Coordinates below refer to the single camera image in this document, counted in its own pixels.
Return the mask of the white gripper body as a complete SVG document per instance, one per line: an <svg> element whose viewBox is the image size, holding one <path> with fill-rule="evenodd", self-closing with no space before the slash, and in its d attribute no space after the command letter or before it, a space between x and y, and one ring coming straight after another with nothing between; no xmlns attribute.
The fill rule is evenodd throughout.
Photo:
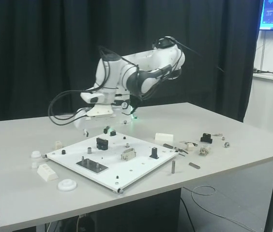
<svg viewBox="0 0 273 232"><path fill-rule="evenodd" d="M115 114L104 116L85 116L90 108L80 108L74 116L74 126L77 129L93 129L97 127L111 126L117 123Z"/></svg>

